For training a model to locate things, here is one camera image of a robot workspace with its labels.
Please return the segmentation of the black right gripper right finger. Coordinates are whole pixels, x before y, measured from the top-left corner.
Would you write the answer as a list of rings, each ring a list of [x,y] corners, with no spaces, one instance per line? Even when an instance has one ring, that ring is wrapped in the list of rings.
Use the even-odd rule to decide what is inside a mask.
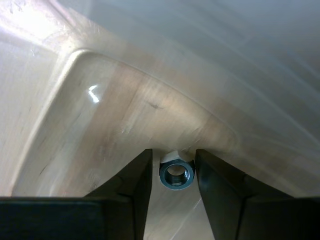
[[[204,149],[197,149],[199,192],[216,240],[318,240],[319,197],[293,197]]]

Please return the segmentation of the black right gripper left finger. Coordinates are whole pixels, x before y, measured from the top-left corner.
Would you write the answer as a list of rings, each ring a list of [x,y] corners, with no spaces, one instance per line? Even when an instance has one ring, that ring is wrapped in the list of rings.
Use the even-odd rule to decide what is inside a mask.
[[[141,240],[152,190],[146,149],[83,197],[2,197],[3,240]]]

